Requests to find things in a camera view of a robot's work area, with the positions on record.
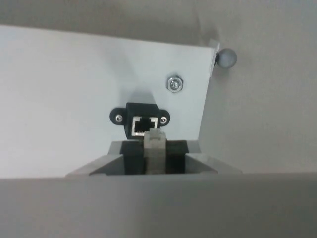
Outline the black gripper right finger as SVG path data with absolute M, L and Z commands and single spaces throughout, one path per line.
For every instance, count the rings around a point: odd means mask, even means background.
M 242 171 L 203 153 L 197 140 L 169 140 L 166 142 L 166 172 L 240 174 Z

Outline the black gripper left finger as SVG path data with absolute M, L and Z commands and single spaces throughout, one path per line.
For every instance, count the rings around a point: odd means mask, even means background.
M 144 170 L 145 158 L 141 141 L 113 141 L 107 154 L 90 161 L 67 175 L 142 175 Z

